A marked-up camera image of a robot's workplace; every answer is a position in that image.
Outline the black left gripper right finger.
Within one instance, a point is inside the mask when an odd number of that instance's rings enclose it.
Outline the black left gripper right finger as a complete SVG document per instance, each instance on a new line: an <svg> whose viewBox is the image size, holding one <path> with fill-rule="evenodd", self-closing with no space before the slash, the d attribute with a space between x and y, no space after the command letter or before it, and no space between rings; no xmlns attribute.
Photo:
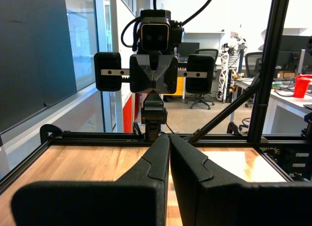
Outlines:
<svg viewBox="0 0 312 226"><path fill-rule="evenodd" d="M171 174L185 226L308 226L312 185L249 183L171 136Z"/></svg>

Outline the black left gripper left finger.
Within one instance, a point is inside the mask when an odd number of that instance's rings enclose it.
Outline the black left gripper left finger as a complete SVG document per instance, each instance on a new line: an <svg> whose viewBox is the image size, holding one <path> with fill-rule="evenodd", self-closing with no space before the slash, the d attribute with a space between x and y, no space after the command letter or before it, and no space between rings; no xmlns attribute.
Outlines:
<svg viewBox="0 0 312 226"><path fill-rule="evenodd" d="M112 182L41 181L13 195L19 226L163 226L170 140L160 135L144 155Z"/></svg>

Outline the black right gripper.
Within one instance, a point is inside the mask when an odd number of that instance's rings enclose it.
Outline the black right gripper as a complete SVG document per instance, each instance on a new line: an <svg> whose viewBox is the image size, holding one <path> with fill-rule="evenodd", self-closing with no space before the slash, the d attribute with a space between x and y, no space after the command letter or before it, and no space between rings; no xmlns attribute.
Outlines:
<svg viewBox="0 0 312 226"><path fill-rule="evenodd" d="M138 55L129 59L129 68L121 67L121 55L99 52L94 55L96 87L99 91L116 92L123 83L132 93L174 94L177 79L186 79L185 90L192 94L211 91L215 60L210 55L191 54L179 63L172 55Z"/></svg>

